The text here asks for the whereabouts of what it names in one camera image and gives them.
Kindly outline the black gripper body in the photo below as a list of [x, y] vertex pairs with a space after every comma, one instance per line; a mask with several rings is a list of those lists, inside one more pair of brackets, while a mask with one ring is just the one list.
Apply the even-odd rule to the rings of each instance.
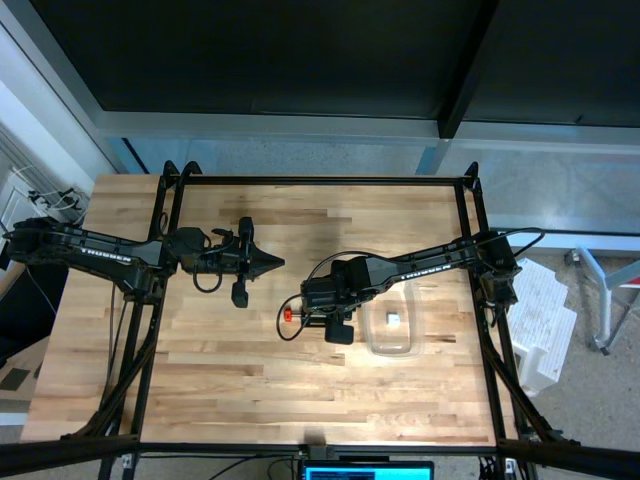
[[231, 230], [214, 228], [212, 233], [220, 236], [222, 241], [209, 246], [202, 255], [202, 272], [216, 274], [217, 283], [212, 288], [202, 288], [205, 294], [216, 292], [222, 285], [224, 275], [235, 275], [236, 281], [232, 285], [231, 300], [237, 308], [248, 307], [248, 292], [246, 280], [248, 279], [249, 246], [254, 240], [254, 224], [250, 217], [242, 217], [239, 220], [238, 234]]
[[351, 345], [354, 327], [346, 325], [350, 320], [348, 307], [351, 300], [341, 280], [332, 277], [312, 278], [301, 284], [302, 320], [304, 328], [324, 328], [327, 343]]

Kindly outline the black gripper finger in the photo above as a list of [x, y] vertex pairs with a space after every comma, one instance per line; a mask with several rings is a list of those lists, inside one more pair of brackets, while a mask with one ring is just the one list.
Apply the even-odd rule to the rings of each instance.
[[250, 280], [255, 280], [257, 278], [259, 278], [260, 276], [274, 271], [278, 268], [281, 268], [284, 266], [284, 262], [280, 261], [280, 262], [275, 262], [275, 261], [269, 261], [269, 262], [252, 262], [249, 265], [249, 270], [248, 270], [248, 278]]
[[255, 243], [249, 246], [249, 256], [252, 262], [284, 262], [284, 259], [262, 251]]

